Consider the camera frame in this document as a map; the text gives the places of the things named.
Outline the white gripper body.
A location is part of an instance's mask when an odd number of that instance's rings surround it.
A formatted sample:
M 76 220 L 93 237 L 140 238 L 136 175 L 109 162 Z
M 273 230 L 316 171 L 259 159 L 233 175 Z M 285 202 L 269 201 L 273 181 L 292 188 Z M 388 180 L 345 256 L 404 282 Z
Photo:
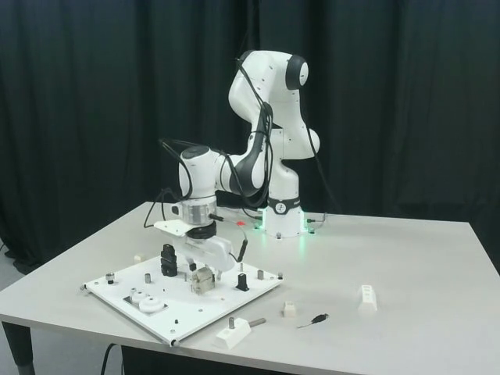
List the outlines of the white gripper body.
M 188 264 L 200 263 L 215 270 L 232 270 L 236 263 L 231 256 L 231 242 L 218 236 L 208 239 L 176 237 L 174 248 L 183 255 Z

